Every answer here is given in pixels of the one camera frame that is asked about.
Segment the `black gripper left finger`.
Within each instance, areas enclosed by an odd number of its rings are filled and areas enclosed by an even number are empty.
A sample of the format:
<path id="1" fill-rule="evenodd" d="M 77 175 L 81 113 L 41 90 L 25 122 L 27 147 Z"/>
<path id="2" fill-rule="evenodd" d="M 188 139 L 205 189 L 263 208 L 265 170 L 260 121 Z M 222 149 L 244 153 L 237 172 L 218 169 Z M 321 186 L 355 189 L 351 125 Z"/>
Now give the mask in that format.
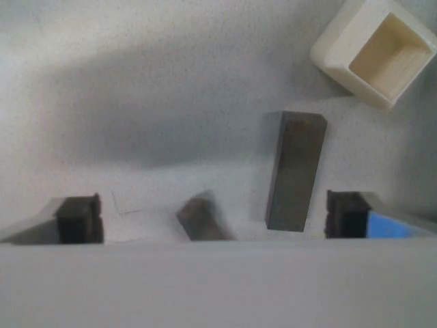
<path id="1" fill-rule="evenodd" d="M 12 245 L 103 244 L 102 201 L 92 195 L 55 197 L 33 217 L 1 228 Z"/>

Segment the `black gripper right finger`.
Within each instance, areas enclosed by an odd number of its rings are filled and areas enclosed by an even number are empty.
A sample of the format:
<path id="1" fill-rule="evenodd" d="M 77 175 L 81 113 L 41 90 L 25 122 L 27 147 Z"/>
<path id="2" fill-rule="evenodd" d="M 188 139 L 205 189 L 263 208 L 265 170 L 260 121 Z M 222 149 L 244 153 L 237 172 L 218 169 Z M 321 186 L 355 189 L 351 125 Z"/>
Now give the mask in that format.
<path id="1" fill-rule="evenodd" d="M 360 191 L 326 193 L 325 237 L 435 237 L 436 222 L 388 207 L 375 194 Z"/>

